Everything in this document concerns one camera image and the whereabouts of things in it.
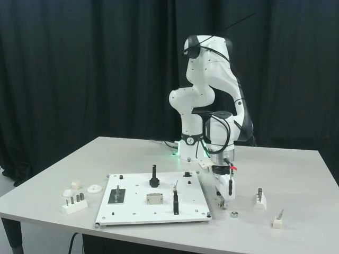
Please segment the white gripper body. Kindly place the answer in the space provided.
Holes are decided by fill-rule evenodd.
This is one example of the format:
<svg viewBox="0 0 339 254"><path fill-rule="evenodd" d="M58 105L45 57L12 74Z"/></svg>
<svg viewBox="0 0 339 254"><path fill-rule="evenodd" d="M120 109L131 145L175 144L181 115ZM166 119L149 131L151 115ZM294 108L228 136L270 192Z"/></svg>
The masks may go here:
<svg viewBox="0 0 339 254"><path fill-rule="evenodd" d="M213 181L216 190L223 197L225 203L235 199L235 180L230 174L219 175L213 173Z"/></svg>

